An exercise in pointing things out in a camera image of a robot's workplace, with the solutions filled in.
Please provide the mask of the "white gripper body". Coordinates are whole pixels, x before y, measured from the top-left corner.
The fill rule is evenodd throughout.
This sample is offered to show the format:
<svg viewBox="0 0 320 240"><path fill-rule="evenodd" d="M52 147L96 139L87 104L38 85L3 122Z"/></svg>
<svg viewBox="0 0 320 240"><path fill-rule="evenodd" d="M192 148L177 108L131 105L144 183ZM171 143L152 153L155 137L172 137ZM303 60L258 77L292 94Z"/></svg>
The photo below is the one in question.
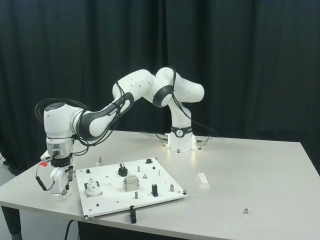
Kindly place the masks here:
<svg viewBox="0 0 320 240"><path fill-rule="evenodd" d="M50 174L50 179L53 182L50 192L54 195L66 195L70 190L73 173L73 166L55 167Z"/></svg>

